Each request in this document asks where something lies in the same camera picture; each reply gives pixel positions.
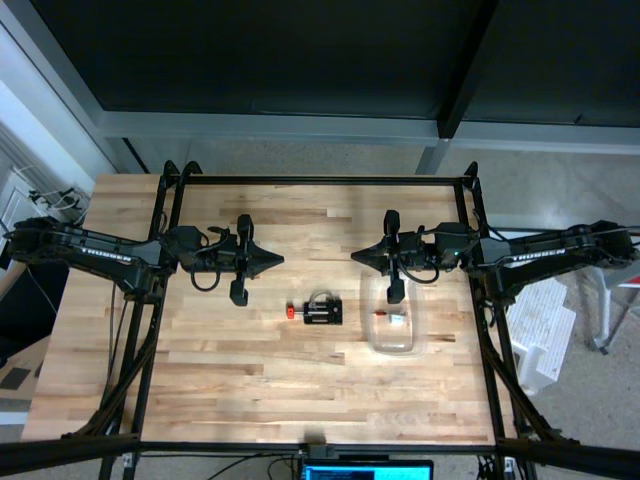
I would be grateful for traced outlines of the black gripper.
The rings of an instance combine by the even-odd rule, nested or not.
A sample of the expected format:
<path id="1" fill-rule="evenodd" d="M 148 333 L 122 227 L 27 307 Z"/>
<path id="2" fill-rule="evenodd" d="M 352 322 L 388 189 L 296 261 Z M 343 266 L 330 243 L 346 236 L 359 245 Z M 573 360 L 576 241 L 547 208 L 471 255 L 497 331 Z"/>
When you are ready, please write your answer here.
<path id="1" fill-rule="evenodd" d="M 400 215 L 396 210 L 388 210 L 384 216 L 384 237 L 375 245 L 351 254 L 357 263 L 386 275 L 386 253 L 390 286 L 387 288 L 387 302 L 399 304 L 405 297 L 405 283 L 400 274 L 419 284 L 427 285 L 427 279 L 420 279 L 411 271 L 426 269 L 427 257 L 420 232 L 400 231 Z"/>
<path id="2" fill-rule="evenodd" d="M 231 281 L 229 297 L 236 306 L 246 306 L 249 294 L 245 288 L 245 280 L 249 276 L 249 261 L 257 259 L 253 266 L 253 276 L 256 277 L 266 270 L 279 266 L 284 257 L 269 252 L 253 243 L 254 224 L 248 214 L 242 214 L 237 219 L 236 233 L 230 233 L 219 248 L 219 271 L 232 273 L 235 279 Z"/>

